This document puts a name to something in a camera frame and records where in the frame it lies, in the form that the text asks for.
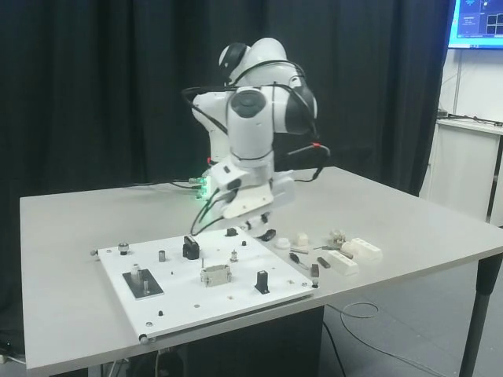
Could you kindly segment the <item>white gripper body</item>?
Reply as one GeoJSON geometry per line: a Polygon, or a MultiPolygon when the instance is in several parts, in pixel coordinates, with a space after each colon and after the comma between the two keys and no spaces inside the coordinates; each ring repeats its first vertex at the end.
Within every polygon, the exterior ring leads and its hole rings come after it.
{"type": "Polygon", "coordinates": [[[294,199],[295,182],[292,172],[279,172],[263,185],[238,189],[234,199],[222,206],[221,215],[226,220],[248,220],[287,205],[294,199]]]}

